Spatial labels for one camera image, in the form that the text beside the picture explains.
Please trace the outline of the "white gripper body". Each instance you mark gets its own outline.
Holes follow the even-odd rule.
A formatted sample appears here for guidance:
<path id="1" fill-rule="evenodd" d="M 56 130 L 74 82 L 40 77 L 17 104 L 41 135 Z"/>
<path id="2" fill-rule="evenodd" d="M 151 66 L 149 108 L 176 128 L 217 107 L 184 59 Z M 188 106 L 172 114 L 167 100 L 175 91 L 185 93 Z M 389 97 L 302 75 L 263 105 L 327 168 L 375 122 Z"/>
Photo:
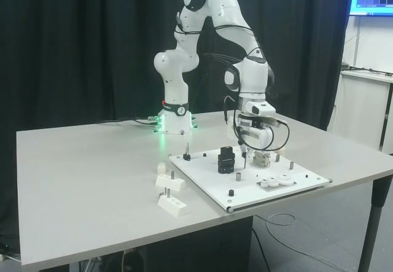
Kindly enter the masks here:
<path id="1" fill-rule="evenodd" d="M 273 129 L 271 127 L 253 128 L 238 126 L 238 144 L 249 149 L 267 149 L 273 144 Z"/>

